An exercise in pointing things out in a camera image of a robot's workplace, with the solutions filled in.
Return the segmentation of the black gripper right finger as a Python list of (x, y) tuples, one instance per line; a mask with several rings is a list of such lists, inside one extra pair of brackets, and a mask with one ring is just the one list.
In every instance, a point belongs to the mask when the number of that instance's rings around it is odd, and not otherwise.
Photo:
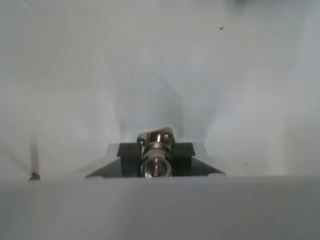
[(172, 176), (199, 177), (212, 174), (226, 175), (214, 165), (203, 142), (176, 142), (172, 146)]

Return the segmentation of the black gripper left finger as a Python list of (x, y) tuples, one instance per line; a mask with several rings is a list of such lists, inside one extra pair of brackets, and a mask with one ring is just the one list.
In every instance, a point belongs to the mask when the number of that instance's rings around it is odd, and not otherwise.
[(134, 142), (111, 143), (104, 157), (84, 167), (85, 177), (137, 178), (140, 174), (141, 150)]

